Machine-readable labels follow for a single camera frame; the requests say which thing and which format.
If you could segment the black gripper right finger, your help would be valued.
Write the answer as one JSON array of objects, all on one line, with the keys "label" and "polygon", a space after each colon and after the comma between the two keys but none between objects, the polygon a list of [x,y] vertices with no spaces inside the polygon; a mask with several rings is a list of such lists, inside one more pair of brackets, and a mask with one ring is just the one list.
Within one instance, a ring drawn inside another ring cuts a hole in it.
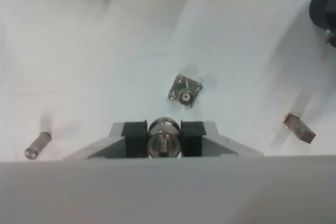
[{"label": "black gripper right finger", "polygon": [[263,153],[221,135],[214,121],[181,122],[182,156],[263,156]]}]

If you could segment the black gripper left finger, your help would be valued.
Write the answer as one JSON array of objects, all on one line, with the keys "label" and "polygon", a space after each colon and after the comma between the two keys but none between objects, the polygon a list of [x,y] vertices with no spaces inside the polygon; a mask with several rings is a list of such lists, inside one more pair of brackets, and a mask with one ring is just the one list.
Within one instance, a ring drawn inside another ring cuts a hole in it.
[{"label": "black gripper left finger", "polygon": [[124,159],[148,158],[148,123],[113,123],[108,136],[87,145],[65,159]]}]

